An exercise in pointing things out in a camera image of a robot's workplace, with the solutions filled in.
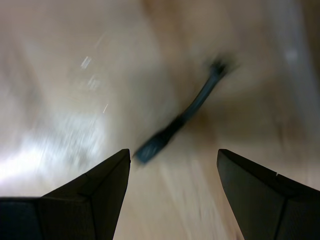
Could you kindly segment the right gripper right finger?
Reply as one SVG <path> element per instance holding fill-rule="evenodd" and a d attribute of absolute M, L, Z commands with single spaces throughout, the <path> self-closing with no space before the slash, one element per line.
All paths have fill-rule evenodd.
<path fill-rule="evenodd" d="M 246 240 L 318 240 L 320 192 L 230 150 L 219 149 L 217 170 Z"/>

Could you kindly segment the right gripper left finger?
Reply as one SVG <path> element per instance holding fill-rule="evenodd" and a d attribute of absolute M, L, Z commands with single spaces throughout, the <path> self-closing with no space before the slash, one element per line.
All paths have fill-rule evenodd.
<path fill-rule="evenodd" d="M 41 197 L 1 197 L 2 240 L 111 240 L 131 166 L 122 149 Z"/>

